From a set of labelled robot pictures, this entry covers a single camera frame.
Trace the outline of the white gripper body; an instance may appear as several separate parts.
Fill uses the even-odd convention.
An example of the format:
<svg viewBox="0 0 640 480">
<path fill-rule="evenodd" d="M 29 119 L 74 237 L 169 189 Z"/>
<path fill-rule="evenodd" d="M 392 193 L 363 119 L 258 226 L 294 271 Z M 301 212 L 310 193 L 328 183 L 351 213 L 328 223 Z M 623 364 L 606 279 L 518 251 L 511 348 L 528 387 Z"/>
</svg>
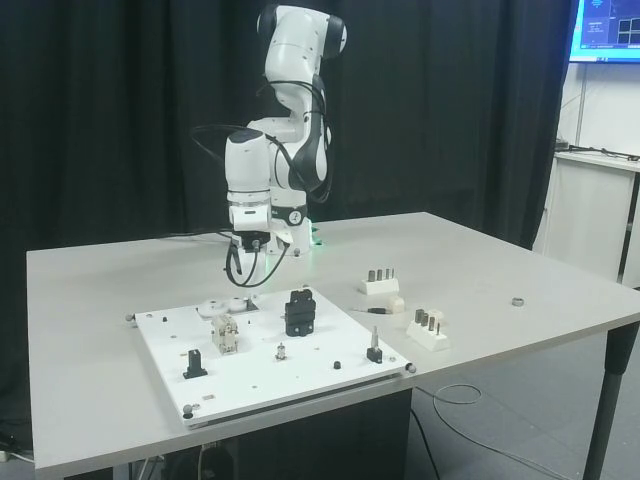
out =
<svg viewBox="0 0 640 480">
<path fill-rule="evenodd" d="M 233 256 L 234 281 L 251 294 L 257 294 L 264 288 L 271 267 L 272 258 L 267 247 L 261 247 L 259 251 L 239 247 Z"/>
</svg>

